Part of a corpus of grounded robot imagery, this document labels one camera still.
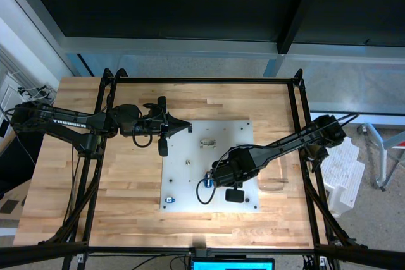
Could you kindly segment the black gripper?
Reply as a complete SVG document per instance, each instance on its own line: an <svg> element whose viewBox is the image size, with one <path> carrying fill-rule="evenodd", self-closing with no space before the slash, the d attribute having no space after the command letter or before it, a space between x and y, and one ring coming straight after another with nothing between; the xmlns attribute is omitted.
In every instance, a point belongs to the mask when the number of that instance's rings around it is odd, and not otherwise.
<svg viewBox="0 0 405 270"><path fill-rule="evenodd" d="M225 187L227 202L243 203L244 191L238 188L257 175L257 167L251 156L235 156L212 164L211 177L216 188Z"/></svg>
<svg viewBox="0 0 405 270"><path fill-rule="evenodd" d="M160 156L168 155L168 138L171 138L178 132L187 130L188 133L192 133L191 123L178 118L175 118L170 113L167 114L166 97L158 97L157 103L145 103L142 105L148 109L147 115L140 114L136 122L136 136L149 137L148 143L141 145L136 143L138 148L146 148L152 144L153 136L159 136L158 140L158 152Z"/></svg>

